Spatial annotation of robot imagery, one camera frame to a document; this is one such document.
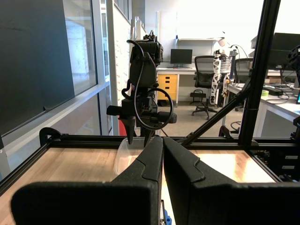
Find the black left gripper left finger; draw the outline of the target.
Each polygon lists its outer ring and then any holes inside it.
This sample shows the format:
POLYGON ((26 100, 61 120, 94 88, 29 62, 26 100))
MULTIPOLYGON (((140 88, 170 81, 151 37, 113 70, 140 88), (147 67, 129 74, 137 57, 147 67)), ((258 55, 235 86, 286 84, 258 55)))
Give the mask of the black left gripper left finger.
POLYGON ((163 140, 153 138, 110 182, 35 182, 18 189, 11 211, 18 225, 157 225, 163 140))

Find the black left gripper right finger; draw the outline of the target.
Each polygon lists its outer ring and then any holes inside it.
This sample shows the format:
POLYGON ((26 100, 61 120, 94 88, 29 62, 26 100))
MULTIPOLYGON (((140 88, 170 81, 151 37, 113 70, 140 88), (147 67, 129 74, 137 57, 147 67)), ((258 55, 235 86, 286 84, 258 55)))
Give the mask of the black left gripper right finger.
POLYGON ((169 137, 164 172, 178 225, 297 225, 300 186, 295 182, 238 183, 169 137))

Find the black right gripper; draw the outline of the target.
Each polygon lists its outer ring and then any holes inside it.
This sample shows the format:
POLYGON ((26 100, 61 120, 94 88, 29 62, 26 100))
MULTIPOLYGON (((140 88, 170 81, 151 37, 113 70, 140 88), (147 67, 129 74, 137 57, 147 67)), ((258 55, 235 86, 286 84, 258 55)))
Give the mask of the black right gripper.
POLYGON ((117 116, 123 123, 129 144, 136 137, 135 124, 140 128, 140 137, 144 138, 143 146, 146 147, 156 130, 164 128, 168 124, 177 122, 177 114, 174 113, 174 105, 171 96, 163 89, 150 89, 138 92, 136 96, 125 98, 121 106, 110 105, 106 113, 117 116), (164 94, 169 103, 169 112, 159 112, 154 100, 154 93, 164 94))

